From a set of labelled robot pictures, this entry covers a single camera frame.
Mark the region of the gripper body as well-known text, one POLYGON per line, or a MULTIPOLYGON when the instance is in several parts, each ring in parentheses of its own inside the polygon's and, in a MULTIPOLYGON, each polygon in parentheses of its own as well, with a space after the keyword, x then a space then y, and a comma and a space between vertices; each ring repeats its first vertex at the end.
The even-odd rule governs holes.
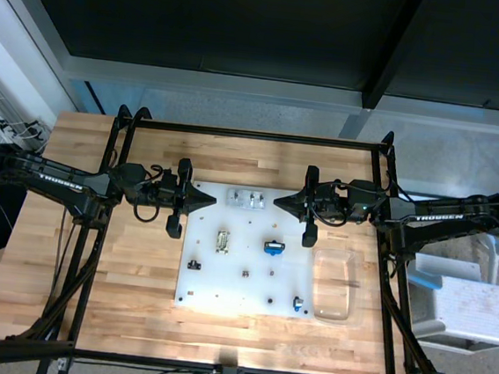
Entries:
POLYGON ((320 182, 319 168, 309 165, 305 181, 305 233, 302 246, 312 248, 318 240, 319 221, 330 227, 338 227, 340 219, 340 196, 336 193, 337 184, 320 182))
POLYGON ((176 174, 172 174, 171 170, 165 169, 160 176, 160 180, 155 184, 155 205, 172 210, 172 214, 166 220, 165 230, 169 237, 181 237, 180 216, 184 211, 191 166, 191 161, 188 158, 182 158, 176 174))

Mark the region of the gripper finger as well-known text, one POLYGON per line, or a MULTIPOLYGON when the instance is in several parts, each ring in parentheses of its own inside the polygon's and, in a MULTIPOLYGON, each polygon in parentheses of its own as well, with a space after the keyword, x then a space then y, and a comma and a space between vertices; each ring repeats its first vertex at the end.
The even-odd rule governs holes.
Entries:
POLYGON ((194 200, 213 201, 213 202, 216 201, 215 197, 213 197, 210 194, 204 193, 202 190, 199 189, 198 185, 195 185, 192 182, 188 184, 187 197, 194 200))
POLYGON ((192 200, 187 204, 187 211, 186 215, 189 216, 190 214, 198 211, 199 209, 205 209, 208 206, 213 206, 216 204, 216 201, 208 200, 192 200))
POLYGON ((274 200, 274 203, 295 206, 305 205, 305 191, 302 189, 297 193, 278 197, 274 200))
POLYGON ((285 204, 282 202, 274 202, 274 205, 278 209, 284 210, 286 213, 295 217, 299 222, 303 221, 303 217, 304 217, 304 206, 303 205, 285 204))

